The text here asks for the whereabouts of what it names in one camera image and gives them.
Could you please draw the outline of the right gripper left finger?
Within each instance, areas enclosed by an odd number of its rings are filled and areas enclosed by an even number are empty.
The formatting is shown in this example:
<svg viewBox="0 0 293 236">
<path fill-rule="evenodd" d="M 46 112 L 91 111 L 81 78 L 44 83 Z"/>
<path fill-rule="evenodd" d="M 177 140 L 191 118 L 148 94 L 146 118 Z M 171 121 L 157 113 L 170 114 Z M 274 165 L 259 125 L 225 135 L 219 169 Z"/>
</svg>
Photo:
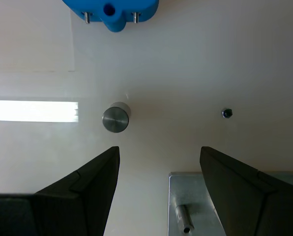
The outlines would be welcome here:
<svg viewBox="0 0 293 236">
<path fill-rule="evenodd" d="M 0 194 L 0 236 L 102 236 L 119 167 L 111 147 L 34 194 Z"/>
</svg>

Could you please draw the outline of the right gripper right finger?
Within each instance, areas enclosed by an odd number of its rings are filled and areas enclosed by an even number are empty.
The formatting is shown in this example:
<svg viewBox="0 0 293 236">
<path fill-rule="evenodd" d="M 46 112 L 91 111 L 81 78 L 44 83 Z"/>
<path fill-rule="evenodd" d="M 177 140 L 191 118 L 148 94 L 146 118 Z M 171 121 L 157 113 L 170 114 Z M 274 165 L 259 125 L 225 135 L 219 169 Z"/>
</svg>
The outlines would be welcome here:
<svg viewBox="0 0 293 236">
<path fill-rule="evenodd" d="M 202 147 L 205 185 L 228 236 L 293 236 L 293 185 Z"/>
</svg>

